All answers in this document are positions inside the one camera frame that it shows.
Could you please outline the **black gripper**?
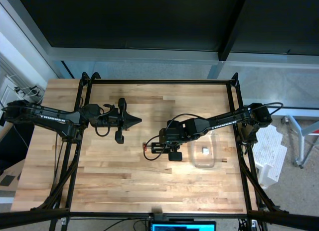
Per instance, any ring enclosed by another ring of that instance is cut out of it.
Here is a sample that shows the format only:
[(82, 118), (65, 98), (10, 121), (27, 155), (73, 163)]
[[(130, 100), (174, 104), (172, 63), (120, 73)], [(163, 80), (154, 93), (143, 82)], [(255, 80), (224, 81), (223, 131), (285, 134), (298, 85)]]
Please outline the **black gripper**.
[(110, 127), (116, 127), (118, 130), (115, 132), (115, 141), (118, 144), (124, 143), (124, 136), (122, 135), (124, 124), (126, 120), (126, 130), (130, 127), (141, 123), (142, 119), (136, 116), (130, 115), (126, 112), (127, 103), (124, 98), (120, 98), (118, 101), (118, 108), (113, 108), (109, 114), (108, 123)]
[(182, 161), (182, 153), (179, 152), (180, 145), (184, 139), (184, 127), (182, 123), (169, 120), (166, 127), (166, 148), (169, 150), (169, 161)]

